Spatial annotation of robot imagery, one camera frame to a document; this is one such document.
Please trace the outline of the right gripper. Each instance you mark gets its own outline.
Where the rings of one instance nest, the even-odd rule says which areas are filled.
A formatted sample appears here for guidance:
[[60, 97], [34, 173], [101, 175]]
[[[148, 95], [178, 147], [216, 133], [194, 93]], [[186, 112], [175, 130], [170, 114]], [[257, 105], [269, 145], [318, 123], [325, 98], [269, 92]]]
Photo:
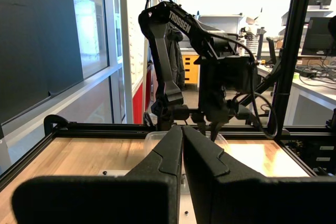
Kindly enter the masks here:
[[197, 109], [191, 109], [186, 105], [176, 105], [173, 107], [173, 120], [186, 121], [191, 118], [193, 123], [198, 124], [198, 129], [204, 136], [206, 135], [206, 122], [211, 122], [211, 140], [216, 140], [223, 124], [228, 123], [232, 117], [247, 120], [252, 116], [252, 112], [239, 104], [237, 98], [238, 96], [229, 100], [206, 101]]

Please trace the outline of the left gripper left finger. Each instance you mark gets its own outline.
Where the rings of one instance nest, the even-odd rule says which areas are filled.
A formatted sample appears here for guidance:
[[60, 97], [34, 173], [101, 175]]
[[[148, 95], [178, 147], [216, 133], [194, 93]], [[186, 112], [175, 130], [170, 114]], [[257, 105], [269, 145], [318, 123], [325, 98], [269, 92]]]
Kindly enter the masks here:
[[178, 223], [183, 133], [172, 127], [123, 176], [40, 176], [12, 195], [18, 223]]

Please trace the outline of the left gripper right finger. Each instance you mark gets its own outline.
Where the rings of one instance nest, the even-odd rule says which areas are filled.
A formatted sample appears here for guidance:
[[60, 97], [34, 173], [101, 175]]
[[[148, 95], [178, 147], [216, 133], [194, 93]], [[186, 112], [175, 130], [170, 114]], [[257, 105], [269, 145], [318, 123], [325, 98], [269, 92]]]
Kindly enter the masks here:
[[335, 223], [334, 177], [266, 177], [189, 126], [183, 142], [198, 223]]

